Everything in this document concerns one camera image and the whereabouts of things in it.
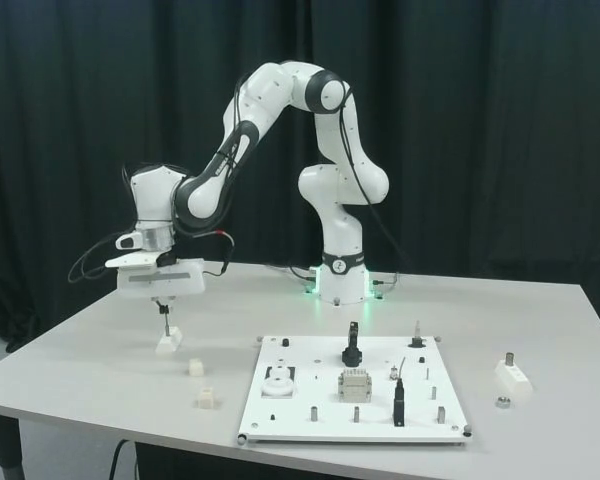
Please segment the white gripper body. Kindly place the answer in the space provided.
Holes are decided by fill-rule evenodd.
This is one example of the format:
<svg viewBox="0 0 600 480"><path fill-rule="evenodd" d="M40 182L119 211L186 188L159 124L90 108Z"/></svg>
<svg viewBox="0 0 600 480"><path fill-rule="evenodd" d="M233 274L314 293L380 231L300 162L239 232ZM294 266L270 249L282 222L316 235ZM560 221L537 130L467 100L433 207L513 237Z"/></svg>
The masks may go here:
<svg viewBox="0 0 600 480"><path fill-rule="evenodd" d="M173 265L120 268L117 290L122 296L187 296L204 292L204 261L180 259Z"/></svg>

